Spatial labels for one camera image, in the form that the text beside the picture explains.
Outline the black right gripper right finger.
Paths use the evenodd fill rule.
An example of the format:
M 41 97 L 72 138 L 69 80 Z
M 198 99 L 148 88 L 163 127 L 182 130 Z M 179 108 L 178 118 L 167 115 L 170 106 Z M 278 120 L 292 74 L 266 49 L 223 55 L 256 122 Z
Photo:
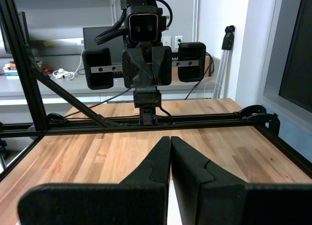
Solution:
M 309 225 L 310 184 L 247 183 L 172 137 L 172 175 L 185 225 Z

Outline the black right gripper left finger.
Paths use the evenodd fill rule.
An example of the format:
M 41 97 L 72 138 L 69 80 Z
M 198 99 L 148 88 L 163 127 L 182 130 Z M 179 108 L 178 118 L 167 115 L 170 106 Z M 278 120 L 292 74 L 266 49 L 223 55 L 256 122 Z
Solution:
M 17 209 L 22 225 L 165 225 L 170 137 L 161 138 L 118 184 L 41 184 Z

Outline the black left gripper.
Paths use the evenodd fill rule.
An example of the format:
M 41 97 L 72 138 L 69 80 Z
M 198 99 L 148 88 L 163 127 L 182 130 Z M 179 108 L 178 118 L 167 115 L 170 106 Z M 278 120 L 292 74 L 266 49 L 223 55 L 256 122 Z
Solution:
M 201 42 L 183 42 L 177 53 L 169 46 L 139 43 L 123 50 L 120 64 L 112 64 L 109 48 L 82 53 L 87 84 L 93 90 L 113 87 L 115 78 L 123 78 L 126 88 L 170 85 L 173 68 L 181 82 L 198 82 L 204 78 L 205 58 Z

